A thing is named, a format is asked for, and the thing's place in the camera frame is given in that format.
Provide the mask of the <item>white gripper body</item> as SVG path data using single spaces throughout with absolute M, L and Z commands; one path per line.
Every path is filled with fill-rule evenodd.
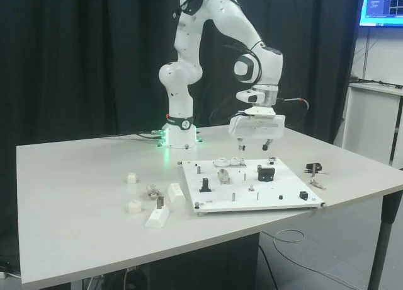
M 279 139 L 284 129 L 284 115 L 269 118 L 240 114 L 231 118 L 229 135 L 236 139 Z

